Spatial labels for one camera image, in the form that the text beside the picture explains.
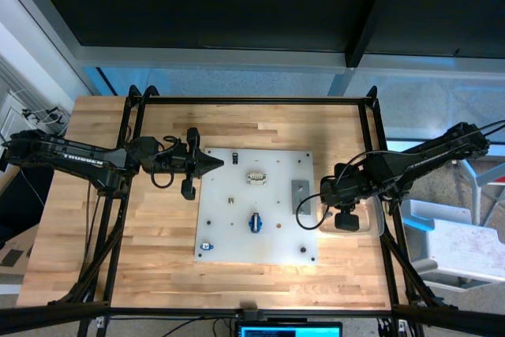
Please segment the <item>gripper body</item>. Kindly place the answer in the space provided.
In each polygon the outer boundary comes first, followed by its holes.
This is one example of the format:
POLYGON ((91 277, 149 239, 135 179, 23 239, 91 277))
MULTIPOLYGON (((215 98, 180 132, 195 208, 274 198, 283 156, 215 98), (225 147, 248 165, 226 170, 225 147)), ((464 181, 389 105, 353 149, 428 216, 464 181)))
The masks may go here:
POLYGON ((344 174, 341 178, 327 176, 321 179, 321 203, 350 213, 365 190, 365 180, 357 174, 344 174))
POLYGON ((186 134, 186 142, 179 143, 171 153, 170 168, 175 174, 184 174, 185 179, 181 183, 181 194, 186 200, 194 200, 196 188, 193 179, 196 172, 196 153, 199 148, 199 133, 197 128, 189 128, 186 134))

